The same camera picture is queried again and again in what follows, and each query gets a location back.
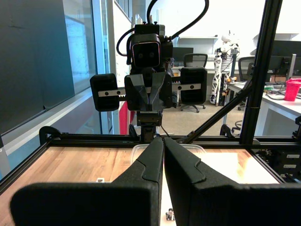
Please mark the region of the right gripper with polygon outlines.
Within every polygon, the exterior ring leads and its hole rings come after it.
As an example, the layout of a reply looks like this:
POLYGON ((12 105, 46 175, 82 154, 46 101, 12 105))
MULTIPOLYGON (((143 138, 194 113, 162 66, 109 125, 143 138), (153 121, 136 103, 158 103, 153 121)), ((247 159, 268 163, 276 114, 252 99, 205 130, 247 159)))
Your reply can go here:
POLYGON ((178 77, 169 72, 127 75, 122 88, 113 73, 94 75, 90 85, 97 111, 115 111, 122 101, 130 111, 162 111, 175 105, 173 93, 177 91, 186 105, 204 103, 206 79, 205 68, 184 67, 178 77))

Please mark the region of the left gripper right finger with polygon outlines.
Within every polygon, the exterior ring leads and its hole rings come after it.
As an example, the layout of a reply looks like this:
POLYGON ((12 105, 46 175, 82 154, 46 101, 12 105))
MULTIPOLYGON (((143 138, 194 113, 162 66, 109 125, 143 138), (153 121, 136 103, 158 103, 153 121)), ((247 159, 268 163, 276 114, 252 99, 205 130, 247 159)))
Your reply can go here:
POLYGON ((301 186, 239 184, 171 138, 165 176, 179 226, 298 226, 301 186))

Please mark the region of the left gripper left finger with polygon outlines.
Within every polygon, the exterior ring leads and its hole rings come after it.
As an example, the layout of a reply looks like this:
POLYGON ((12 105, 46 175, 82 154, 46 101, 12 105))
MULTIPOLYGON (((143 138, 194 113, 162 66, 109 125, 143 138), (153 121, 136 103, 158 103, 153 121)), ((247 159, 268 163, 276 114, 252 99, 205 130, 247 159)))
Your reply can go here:
POLYGON ((156 137, 110 183, 35 183, 10 201, 17 226, 158 226, 164 142, 156 137))

